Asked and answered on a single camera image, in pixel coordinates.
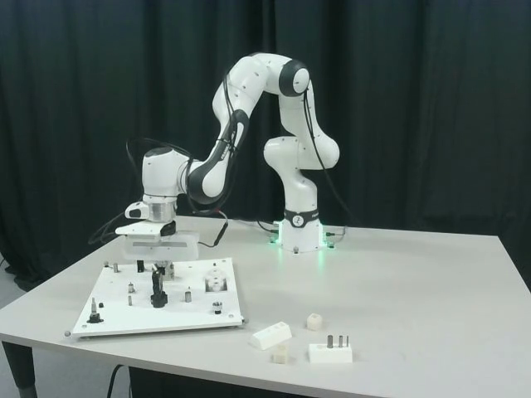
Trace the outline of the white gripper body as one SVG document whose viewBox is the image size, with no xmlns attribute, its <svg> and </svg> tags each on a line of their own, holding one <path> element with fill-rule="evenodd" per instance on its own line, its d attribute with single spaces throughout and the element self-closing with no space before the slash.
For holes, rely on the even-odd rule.
<svg viewBox="0 0 531 398">
<path fill-rule="evenodd" d="M 177 231 L 168 236 L 127 235 L 123 252 L 127 260 L 190 261 L 198 259 L 199 233 L 196 231 Z"/>
</svg>

